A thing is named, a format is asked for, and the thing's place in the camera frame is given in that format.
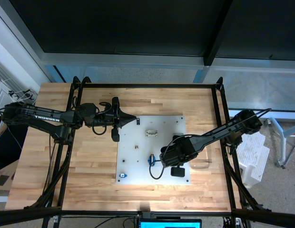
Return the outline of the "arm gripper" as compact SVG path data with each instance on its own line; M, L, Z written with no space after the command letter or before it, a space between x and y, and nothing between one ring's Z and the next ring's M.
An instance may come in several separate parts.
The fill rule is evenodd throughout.
M118 97L113 97L111 104L109 102L100 102L99 105L104 107L104 111L100 114L101 126L105 128L112 126L111 138L114 142L119 142L118 128L122 128L126 124L136 120L136 116L119 110Z
M171 168L170 175L173 177L185 177L185 168L181 168L186 158L183 146L185 139L183 135L174 135L172 142L161 148L160 161L164 168Z

